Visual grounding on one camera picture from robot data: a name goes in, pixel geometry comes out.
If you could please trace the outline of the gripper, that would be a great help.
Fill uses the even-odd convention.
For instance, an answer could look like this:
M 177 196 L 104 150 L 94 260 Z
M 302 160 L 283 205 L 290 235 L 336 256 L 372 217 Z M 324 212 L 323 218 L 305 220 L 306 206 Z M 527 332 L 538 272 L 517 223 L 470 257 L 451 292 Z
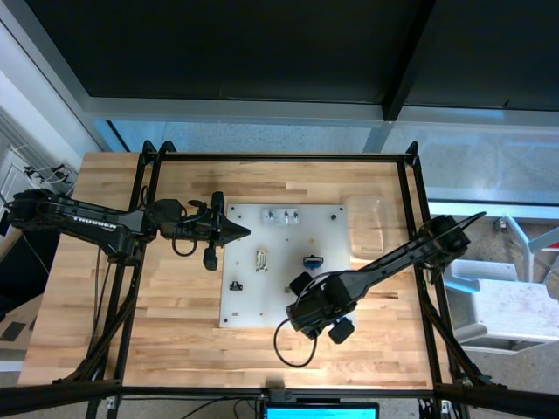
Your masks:
M 342 344 L 355 331 L 354 323 L 347 317 L 355 309 L 355 302 L 337 272 L 320 281 L 303 272 L 289 284 L 289 289 L 297 297 L 286 308 L 295 331 L 315 340 L 331 326 L 328 336 L 335 344 Z
M 224 216 L 224 193 L 221 191 L 212 194 L 210 207 L 195 200 L 189 201 L 189 204 L 197 205 L 198 211 L 176 226 L 176 240 L 191 241 L 193 246 L 188 252 L 176 249 L 176 255 L 190 257 L 196 252 L 197 244 L 205 242 L 208 245 L 203 255 L 204 267 L 208 271 L 215 271 L 218 264 L 217 247 L 248 237 L 251 232 Z

